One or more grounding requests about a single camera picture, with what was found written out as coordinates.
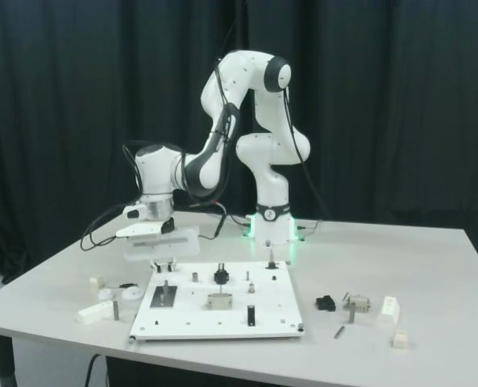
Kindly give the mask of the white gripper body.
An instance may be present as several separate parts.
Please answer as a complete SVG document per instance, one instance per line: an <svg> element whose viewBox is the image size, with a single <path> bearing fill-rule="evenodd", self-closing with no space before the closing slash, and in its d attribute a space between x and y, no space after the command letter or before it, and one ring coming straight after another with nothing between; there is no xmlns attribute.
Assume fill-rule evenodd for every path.
<svg viewBox="0 0 478 387"><path fill-rule="evenodd" d="M122 238L128 261L180 258L200 252L198 227L176 227L164 234L159 227L126 227Z"/></svg>

